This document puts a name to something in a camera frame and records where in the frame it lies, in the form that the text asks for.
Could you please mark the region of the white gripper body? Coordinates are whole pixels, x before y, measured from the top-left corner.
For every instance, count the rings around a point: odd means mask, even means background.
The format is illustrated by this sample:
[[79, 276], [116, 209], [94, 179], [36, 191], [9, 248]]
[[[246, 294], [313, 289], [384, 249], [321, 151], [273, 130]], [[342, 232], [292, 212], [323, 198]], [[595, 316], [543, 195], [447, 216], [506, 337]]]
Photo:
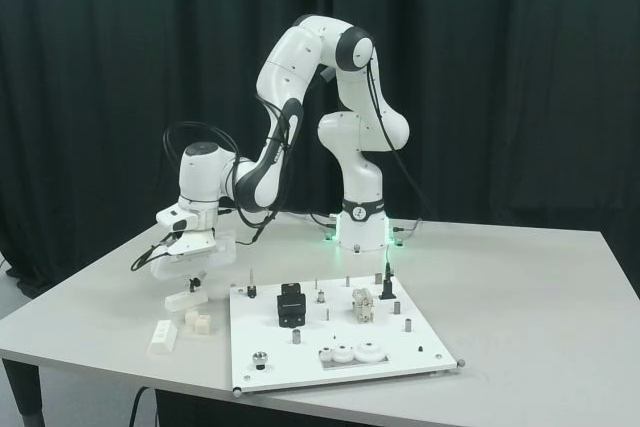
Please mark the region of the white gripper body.
[[210, 250], [176, 256], [168, 255], [168, 248], [161, 246], [161, 257], [151, 261], [150, 271], [158, 280], [169, 280], [207, 275], [215, 268], [234, 263], [235, 232], [222, 231], [216, 235], [215, 241], [215, 246]]

